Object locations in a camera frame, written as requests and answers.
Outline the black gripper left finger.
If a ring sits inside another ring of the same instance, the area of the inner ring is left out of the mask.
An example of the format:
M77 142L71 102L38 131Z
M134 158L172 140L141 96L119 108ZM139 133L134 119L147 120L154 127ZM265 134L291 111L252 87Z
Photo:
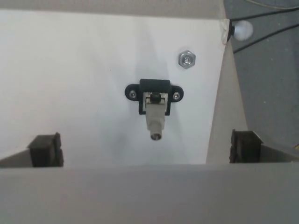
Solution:
M2 168L52 168L64 166L60 133L27 137L17 146L0 152Z

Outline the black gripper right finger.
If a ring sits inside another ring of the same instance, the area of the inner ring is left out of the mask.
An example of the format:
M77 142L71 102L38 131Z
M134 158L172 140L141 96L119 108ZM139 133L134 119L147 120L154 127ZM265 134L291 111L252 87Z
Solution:
M298 162L299 149L263 141L254 131L233 130L231 134L230 163Z

